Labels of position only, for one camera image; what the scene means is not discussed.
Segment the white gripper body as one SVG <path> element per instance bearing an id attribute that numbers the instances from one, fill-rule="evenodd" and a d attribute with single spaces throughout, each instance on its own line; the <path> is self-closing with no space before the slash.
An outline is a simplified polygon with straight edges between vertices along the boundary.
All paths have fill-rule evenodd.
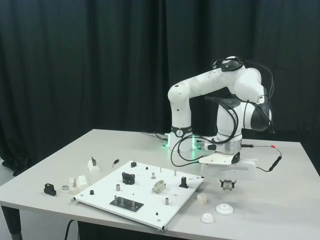
<path id="1" fill-rule="evenodd" d="M 201 176 L 218 180 L 254 180 L 256 177 L 256 159 L 242 159 L 235 164 L 230 161 L 203 163 Z"/>

